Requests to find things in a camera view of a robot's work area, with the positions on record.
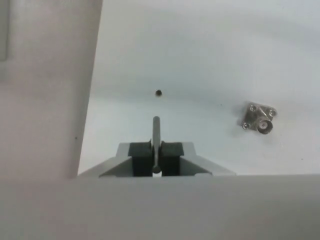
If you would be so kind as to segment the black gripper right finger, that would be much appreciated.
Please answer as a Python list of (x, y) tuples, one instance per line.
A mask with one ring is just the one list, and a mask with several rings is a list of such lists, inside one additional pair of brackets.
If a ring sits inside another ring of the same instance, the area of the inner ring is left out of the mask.
[(234, 171), (198, 155), (192, 142), (162, 142), (159, 167), (163, 177), (236, 175)]

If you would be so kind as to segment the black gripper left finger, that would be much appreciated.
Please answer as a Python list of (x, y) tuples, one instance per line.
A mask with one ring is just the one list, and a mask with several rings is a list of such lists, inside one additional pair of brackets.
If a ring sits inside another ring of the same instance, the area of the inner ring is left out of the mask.
[(88, 170), (80, 177), (152, 177), (153, 150), (151, 142), (121, 143), (116, 155)]

